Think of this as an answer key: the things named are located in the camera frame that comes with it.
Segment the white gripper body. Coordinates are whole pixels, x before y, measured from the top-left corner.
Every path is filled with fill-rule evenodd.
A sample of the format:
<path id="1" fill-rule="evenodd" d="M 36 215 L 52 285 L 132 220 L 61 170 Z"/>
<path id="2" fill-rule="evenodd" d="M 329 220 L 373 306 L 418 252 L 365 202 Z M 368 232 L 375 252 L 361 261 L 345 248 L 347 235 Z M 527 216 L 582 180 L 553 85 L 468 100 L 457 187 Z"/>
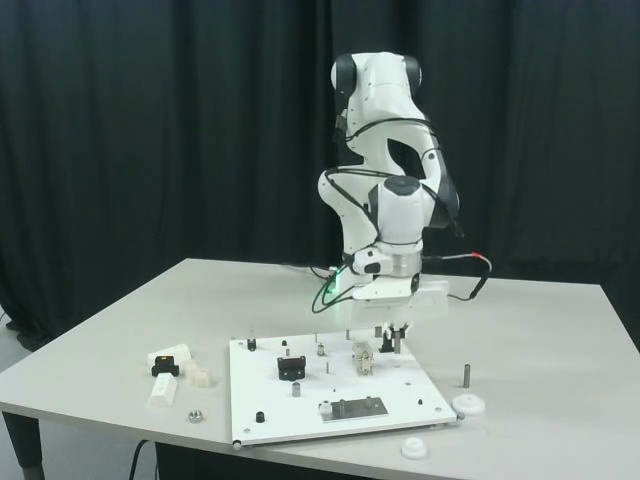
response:
<path id="1" fill-rule="evenodd" d="M 354 289 L 350 324 L 419 324 L 446 314 L 444 279 L 375 279 Z"/>

